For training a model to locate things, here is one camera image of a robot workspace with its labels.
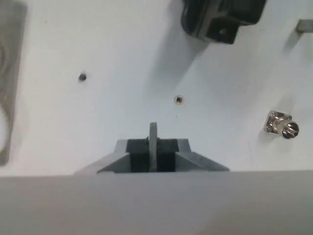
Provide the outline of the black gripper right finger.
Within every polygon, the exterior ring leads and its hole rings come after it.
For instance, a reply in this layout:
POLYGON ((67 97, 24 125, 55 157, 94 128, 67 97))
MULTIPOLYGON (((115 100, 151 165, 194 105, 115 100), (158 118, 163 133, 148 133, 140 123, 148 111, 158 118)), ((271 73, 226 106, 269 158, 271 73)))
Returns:
POLYGON ((158 139, 156 158, 158 172, 230 171, 228 167, 193 152, 188 139, 158 139))

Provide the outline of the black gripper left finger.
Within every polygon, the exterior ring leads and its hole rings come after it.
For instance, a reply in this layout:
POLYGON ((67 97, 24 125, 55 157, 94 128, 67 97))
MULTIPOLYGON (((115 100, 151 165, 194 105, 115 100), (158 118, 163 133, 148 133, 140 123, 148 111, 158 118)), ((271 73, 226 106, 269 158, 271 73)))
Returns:
POLYGON ((113 152, 76 171, 76 174, 147 173, 149 139, 118 140, 113 152))

